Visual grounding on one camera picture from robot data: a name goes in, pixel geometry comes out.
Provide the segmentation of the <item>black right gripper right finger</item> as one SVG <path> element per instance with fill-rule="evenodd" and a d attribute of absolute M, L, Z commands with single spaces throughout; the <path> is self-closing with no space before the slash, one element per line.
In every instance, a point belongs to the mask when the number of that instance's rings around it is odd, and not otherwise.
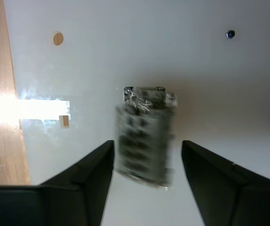
<path fill-rule="evenodd" d="M 270 179 L 188 140 L 182 161 L 206 226 L 270 226 Z"/>

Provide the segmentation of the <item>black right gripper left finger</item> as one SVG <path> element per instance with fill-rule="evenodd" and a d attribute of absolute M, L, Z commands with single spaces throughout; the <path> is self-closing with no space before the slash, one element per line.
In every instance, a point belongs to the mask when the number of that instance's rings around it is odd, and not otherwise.
<path fill-rule="evenodd" d="M 99 226 L 111 184 L 114 142 L 36 186 L 0 186 L 0 226 Z"/>

